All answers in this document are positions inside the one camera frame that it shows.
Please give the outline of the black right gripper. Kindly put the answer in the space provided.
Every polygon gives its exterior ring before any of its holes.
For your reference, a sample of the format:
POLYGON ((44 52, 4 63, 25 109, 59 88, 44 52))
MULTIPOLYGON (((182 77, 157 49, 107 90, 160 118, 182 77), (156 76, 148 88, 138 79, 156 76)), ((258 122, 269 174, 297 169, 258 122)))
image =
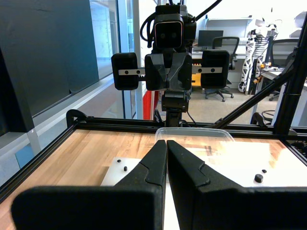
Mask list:
POLYGON ((226 50, 205 50, 202 57, 191 54, 148 54, 145 66, 138 67, 135 53, 117 53, 111 58, 115 88, 135 90, 139 82, 149 91, 187 91, 192 86, 192 75, 200 74, 201 87, 219 89, 226 86, 230 54, 226 50))

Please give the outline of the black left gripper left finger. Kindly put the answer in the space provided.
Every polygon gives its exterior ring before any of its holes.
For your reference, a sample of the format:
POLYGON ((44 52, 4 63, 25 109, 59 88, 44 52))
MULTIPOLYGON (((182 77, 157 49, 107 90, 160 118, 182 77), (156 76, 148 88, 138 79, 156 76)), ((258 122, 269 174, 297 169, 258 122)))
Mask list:
POLYGON ((161 230, 167 146, 160 140, 114 186, 38 186, 12 202, 18 230, 161 230))

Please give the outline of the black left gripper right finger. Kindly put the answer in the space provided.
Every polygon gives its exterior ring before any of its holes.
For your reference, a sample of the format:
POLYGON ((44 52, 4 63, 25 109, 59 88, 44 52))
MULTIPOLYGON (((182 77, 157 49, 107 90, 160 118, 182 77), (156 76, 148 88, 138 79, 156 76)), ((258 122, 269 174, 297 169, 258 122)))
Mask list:
POLYGON ((243 187, 173 140, 168 178, 182 230, 304 230, 304 187, 243 187))

